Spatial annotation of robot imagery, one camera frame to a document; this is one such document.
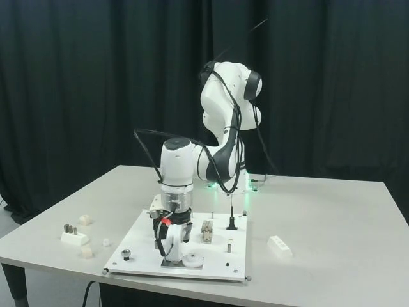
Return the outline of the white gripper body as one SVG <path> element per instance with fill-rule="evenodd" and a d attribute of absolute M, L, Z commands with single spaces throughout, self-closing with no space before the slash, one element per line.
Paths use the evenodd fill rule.
<path fill-rule="evenodd" d="M 167 229 L 166 239 L 162 243 L 165 251 L 165 260 L 179 262 L 183 258 L 182 244 L 185 230 L 182 225 L 172 224 Z"/>

